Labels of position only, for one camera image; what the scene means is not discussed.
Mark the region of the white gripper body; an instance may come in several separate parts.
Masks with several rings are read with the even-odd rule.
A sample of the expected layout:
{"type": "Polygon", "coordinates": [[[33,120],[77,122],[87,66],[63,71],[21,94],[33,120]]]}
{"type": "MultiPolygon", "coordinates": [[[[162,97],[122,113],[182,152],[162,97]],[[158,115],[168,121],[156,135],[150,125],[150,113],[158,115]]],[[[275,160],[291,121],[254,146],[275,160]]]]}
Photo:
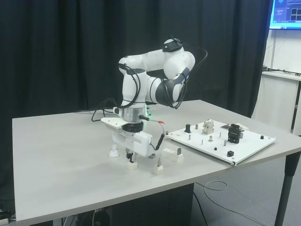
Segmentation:
{"type": "Polygon", "coordinates": [[[118,145],[129,149],[143,157],[152,155],[152,135],[145,132],[129,133],[129,132],[113,132],[112,139],[118,145]]]}

